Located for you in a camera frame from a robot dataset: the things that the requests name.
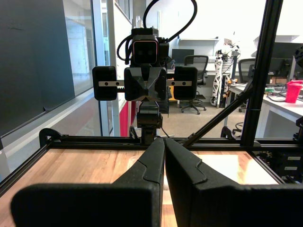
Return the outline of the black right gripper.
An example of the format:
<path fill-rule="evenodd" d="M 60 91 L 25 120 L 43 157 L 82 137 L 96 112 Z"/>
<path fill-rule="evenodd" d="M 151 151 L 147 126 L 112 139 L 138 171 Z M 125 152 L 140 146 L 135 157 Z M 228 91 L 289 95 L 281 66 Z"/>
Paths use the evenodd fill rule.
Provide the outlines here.
<path fill-rule="evenodd" d="M 113 101 L 124 93 L 127 101 L 163 101 L 169 87 L 174 86 L 176 100 L 196 97 L 198 70 L 177 66 L 173 73 L 164 67 L 128 67 L 124 79 L 117 80 L 113 66 L 96 66 L 92 70 L 94 96 L 98 101 Z"/>

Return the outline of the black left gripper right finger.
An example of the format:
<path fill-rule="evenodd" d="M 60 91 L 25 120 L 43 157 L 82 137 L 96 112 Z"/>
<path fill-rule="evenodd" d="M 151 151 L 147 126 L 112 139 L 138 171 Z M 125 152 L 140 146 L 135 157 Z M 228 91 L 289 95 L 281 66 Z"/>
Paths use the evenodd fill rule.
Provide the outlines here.
<path fill-rule="evenodd" d="M 303 188 L 243 185 L 173 139 L 166 140 L 166 177 L 180 227 L 299 227 Z"/>

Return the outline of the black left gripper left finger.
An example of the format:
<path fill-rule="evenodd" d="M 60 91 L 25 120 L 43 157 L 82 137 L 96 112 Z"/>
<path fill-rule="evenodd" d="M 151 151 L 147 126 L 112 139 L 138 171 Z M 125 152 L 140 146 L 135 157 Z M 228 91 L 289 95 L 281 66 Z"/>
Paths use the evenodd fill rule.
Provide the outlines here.
<path fill-rule="evenodd" d="M 40 183 L 10 203 L 17 227 L 159 227 L 165 145 L 157 138 L 111 184 Z"/>

